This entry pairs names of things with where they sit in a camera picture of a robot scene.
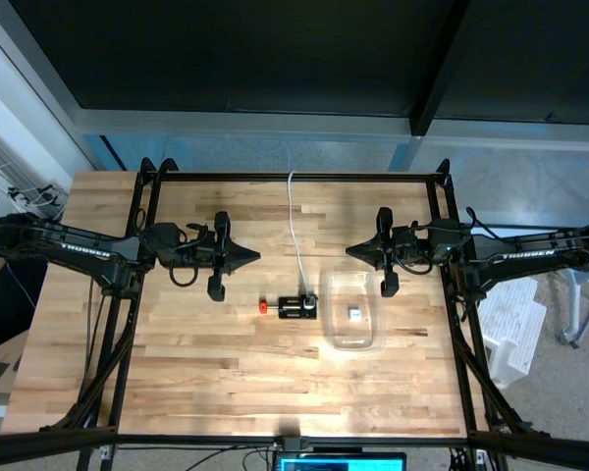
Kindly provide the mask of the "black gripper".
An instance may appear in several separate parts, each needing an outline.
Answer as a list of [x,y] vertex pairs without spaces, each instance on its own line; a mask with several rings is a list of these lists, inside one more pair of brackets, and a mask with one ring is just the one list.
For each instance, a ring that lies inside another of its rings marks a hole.
[[229,238],[231,222],[227,212],[217,212],[214,218],[214,228],[210,231],[202,226],[190,248],[191,267],[195,272],[200,269],[211,269],[208,278],[207,293],[213,301],[225,300],[225,287],[222,276],[225,273],[225,258],[227,253],[227,273],[233,274],[241,267],[261,259],[260,253],[235,243]]
[[399,266],[411,275],[422,276],[424,272],[414,269],[414,266],[423,266],[424,256],[411,227],[393,227],[393,211],[390,208],[379,209],[376,230],[380,253],[378,261],[376,236],[348,247],[346,254],[374,269],[381,270],[384,276],[381,294],[383,297],[393,297],[400,289],[399,274],[394,271],[394,267]]

